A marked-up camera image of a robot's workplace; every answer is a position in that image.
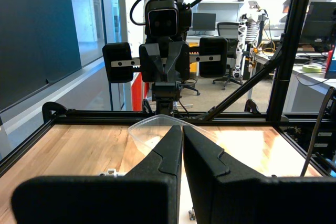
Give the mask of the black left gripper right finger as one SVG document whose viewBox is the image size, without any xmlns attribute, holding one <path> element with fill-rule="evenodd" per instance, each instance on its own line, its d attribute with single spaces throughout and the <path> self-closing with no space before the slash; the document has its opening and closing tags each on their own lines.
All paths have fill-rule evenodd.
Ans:
<svg viewBox="0 0 336 224">
<path fill-rule="evenodd" d="M 198 223 L 334 223 L 335 179 L 266 177 L 191 126 L 184 167 Z"/>
</svg>

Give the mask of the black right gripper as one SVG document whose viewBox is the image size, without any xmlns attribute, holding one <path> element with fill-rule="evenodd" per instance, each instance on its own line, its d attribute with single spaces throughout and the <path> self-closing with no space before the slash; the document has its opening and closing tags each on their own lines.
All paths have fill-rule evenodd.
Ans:
<svg viewBox="0 0 336 224">
<path fill-rule="evenodd" d="M 190 64 L 199 64 L 204 78 L 221 77 L 226 72 L 228 41 L 223 37 L 202 37 L 196 47 L 186 41 L 142 44 L 133 58 L 129 43 L 106 44 L 103 58 L 109 82 L 130 82 L 136 72 L 144 82 L 186 81 Z"/>
</svg>

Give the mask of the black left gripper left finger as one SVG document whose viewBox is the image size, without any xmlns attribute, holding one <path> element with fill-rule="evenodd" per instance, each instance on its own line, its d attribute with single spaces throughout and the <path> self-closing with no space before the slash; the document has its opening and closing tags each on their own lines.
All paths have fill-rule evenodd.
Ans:
<svg viewBox="0 0 336 224">
<path fill-rule="evenodd" d="M 178 223 L 183 134 L 173 126 L 121 177 L 40 176 L 21 183 L 18 223 Z"/>
</svg>

